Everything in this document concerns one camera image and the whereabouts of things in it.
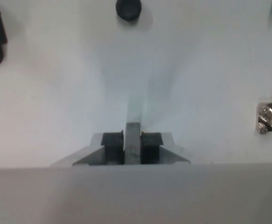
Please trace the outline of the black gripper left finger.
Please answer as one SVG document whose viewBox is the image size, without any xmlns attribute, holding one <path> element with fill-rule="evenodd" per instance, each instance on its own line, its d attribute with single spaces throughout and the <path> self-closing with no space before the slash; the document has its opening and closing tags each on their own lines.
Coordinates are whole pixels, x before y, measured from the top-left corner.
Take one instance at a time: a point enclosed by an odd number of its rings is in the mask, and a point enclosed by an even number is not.
<svg viewBox="0 0 272 224">
<path fill-rule="evenodd" d="M 76 165 L 102 166 L 124 164 L 124 133 L 95 133 L 87 147 L 89 153 L 83 153 L 82 158 L 73 163 Z"/>
</svg>

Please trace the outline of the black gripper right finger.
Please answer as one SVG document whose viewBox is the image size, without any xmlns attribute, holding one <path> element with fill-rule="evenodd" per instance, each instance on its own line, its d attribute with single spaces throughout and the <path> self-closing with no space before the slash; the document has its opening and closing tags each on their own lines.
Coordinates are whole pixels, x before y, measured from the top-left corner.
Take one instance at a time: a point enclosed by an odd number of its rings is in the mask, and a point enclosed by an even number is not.
<svg viewBox="0 0 272 224">
<path fill-rule="evenodd" d="M 180 155 L 183 148 L 176 145 L 171 133 L 146 133 L 140 134 L 141 164 L 175 164 L 191 161 Z"/>
</svg>

